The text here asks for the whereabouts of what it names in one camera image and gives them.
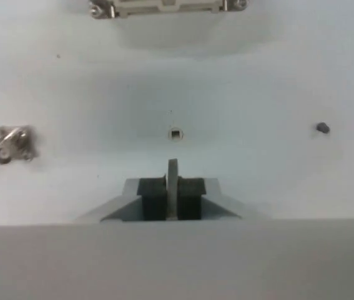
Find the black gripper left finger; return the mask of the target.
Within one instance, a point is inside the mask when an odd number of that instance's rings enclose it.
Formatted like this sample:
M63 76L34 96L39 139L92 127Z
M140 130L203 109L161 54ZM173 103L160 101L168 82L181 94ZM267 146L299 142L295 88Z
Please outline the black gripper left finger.
M77 217L77 223L145 222L167 219L164 177L126 179L120 195Z

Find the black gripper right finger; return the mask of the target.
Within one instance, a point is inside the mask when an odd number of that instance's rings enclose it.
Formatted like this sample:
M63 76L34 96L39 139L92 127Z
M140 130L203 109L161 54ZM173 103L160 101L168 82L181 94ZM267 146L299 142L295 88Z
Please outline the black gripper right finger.
M268 221L269 215L225 194L216 178L180 177L177 218L179 221Z

